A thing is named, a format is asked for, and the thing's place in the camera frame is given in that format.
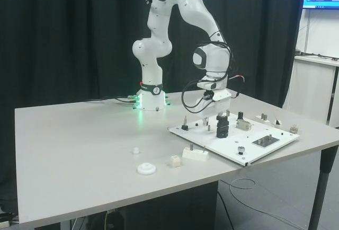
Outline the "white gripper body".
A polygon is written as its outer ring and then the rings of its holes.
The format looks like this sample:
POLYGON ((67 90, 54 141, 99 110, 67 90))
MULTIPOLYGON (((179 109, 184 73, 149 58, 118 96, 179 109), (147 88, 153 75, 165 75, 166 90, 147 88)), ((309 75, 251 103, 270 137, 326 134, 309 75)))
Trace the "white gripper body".
POLYGON ((188 111, 199 116, 215 116, 221 112, 226 112, 230 107, 230 102, 231 96, 219 101, 200 98, 194 102, 192 108, 188 108, 188 111))

